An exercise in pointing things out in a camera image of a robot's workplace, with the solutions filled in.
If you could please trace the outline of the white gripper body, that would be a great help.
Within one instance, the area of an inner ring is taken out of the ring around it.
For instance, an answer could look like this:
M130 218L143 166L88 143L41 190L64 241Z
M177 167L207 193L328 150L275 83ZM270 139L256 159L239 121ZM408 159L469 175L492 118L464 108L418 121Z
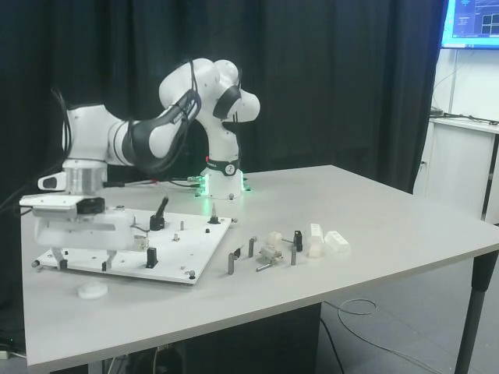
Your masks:
M129 250L134 246L135 216L125 210L98 214L34 210L35 240L47 248Z

